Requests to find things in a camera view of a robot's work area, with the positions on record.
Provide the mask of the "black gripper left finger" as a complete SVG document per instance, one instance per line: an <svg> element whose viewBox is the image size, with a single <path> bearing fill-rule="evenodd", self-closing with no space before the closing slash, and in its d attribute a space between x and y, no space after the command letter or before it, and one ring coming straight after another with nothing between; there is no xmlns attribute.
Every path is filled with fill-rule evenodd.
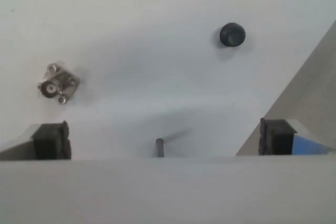
<svg viewBox="0 0 336 224"><path fill-rule="evenodd" d="M32 124L17 138L1 144L1 160L71 160L69 133L66 121Z"/></svg>

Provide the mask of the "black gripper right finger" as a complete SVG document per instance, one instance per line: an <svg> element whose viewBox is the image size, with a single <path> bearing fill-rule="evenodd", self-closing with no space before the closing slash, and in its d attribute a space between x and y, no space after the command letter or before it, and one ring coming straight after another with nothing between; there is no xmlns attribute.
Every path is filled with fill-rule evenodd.
<svg viewBox="0 0 336 224"><path fill-rule="evenodd" d="M325 155L335 147L323 144L298 120L260 119L259 155Z"/></svg>

